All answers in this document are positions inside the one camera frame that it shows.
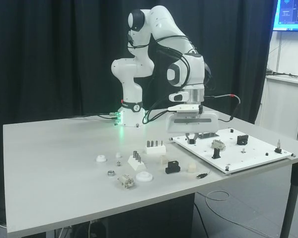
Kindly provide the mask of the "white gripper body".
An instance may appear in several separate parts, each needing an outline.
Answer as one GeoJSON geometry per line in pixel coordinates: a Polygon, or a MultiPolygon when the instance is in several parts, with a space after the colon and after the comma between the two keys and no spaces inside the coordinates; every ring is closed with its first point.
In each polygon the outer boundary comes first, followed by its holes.
{"type": "Polygon", "coordinates": [[[180,117],[176,114],[166,118],[168,133],[215,133],[219,130],[219,118],[215,112],[205,112],[198,117],[180,117]]]}

